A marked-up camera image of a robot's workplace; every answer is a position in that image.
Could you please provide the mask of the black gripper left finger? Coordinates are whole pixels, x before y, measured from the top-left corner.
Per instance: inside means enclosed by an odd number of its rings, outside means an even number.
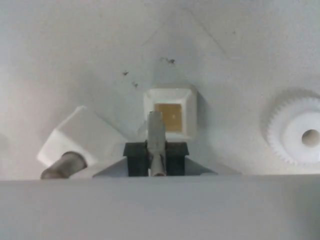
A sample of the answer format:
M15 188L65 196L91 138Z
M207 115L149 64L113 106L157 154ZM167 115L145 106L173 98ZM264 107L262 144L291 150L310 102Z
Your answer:
M102 167L102 170L93 175L93 178L106 177L147 177L148 176L148 150L147 142L127 142L115 146L121 154L116 155L120 159Z

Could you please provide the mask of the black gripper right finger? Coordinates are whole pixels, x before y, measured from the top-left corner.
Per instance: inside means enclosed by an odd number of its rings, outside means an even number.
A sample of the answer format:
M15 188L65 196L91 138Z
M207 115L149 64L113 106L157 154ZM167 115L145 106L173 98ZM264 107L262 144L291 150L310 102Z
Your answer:
M217 176L218 173L188 158L186 142L166 142L166 175L167 176Z

